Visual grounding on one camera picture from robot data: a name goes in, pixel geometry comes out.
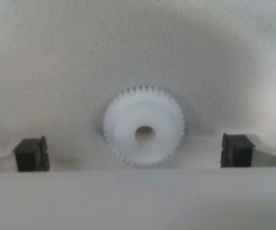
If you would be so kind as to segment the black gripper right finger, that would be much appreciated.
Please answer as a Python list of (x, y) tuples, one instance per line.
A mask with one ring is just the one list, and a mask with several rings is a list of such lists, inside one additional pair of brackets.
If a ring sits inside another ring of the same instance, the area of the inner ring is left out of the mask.
[(276, 149), (254, 134), (227, 134), (222, 137), (221, 168), (276, 167)]

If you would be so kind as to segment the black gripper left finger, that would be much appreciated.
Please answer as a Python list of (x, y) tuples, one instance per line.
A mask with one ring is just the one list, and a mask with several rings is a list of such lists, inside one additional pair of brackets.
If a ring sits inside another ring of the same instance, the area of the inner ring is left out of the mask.
[(48, 171), (50, 159), (45, 136), (15, 138), (0, 146), (0, 173)]

